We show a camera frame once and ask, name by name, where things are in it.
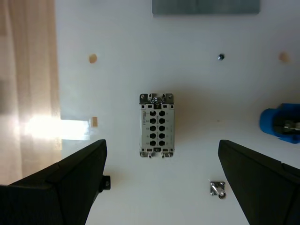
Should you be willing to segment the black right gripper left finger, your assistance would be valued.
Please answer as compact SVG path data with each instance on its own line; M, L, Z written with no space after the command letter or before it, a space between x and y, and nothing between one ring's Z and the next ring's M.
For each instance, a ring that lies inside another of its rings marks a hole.
M98 140L65 159L0 187L2 225L83 225L102 192L107 157Z

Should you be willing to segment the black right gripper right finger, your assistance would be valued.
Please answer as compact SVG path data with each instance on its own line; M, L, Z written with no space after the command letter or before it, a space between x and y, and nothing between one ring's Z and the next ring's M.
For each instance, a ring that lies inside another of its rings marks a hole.
M251 225L300 223L300 171L229 140L218 158L232 191Z

